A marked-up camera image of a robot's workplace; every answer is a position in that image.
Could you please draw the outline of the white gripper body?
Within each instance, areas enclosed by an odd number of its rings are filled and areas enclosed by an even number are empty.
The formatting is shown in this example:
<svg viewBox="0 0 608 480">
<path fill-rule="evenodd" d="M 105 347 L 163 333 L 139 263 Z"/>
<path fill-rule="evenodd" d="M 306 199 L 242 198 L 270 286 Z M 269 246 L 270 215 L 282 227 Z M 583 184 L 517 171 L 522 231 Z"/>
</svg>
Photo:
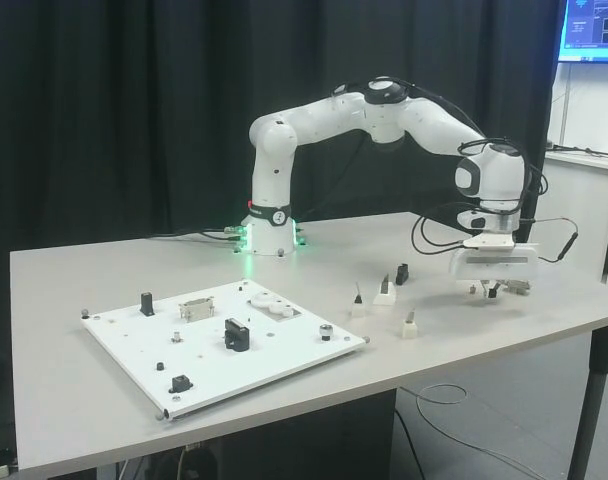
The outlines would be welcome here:
<svg viewBox="0 0 608 480">
<path fill-rule="evenodd" d="M 538 252 L 534 244 L 512 249 L 463 249 L 453 254 L 449 271 L 461 281 L 530 281 L 537 275 Z"/>
</svg>

